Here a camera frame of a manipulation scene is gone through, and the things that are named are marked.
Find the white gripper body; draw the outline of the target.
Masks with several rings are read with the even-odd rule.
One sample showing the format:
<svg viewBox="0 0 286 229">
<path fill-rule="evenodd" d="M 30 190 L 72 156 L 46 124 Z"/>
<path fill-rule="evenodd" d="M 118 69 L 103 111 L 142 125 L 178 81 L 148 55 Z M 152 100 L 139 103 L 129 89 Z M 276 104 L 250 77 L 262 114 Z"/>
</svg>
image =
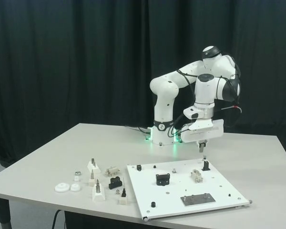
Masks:
<svg viewBox="0 0 286 229">
<path fill-rule="evenodd" d="M 224 120 L 198 119 L 182 128 L 181 140 L 184 143 L 201 142 L 221 137 L 224 133 Z"/>
</svg>

